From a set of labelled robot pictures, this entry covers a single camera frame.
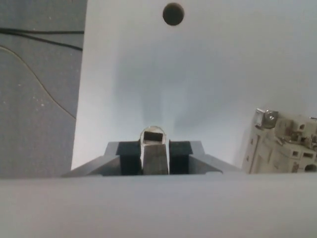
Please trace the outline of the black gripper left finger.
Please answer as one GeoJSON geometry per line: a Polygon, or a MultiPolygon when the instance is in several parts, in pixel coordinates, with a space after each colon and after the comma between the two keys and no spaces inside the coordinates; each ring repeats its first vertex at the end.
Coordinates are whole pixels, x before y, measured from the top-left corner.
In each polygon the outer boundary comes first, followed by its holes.
{"type": "Polygon", "coordinates": [[[142,163],[140,157],[140,141],[110,142],[104,155],[63,174],[62,177],[141,175],[142,163]]]}

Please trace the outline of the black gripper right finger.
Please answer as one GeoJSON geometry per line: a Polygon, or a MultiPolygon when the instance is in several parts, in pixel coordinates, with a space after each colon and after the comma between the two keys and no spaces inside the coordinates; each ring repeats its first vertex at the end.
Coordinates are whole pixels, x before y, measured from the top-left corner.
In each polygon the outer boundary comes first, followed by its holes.
{"type": "Polygon", "coordinates": [[[169,173],[171,175],[202,175],[206,173],[240,173],[242,170],[205,153],[200,141],[169,142],[169,173]]]}

